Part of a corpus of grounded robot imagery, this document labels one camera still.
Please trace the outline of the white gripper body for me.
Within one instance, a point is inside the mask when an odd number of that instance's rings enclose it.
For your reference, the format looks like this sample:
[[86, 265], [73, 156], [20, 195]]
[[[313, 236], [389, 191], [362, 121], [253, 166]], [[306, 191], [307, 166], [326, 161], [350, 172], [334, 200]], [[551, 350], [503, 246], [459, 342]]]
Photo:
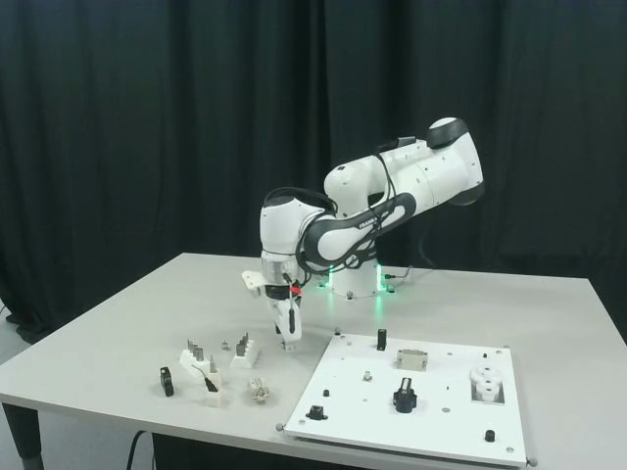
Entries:
[[267, 303], [275, 330], [282, 340], [289, 343], [300, 341], [302, 338], [301, 298], [268, 300]]

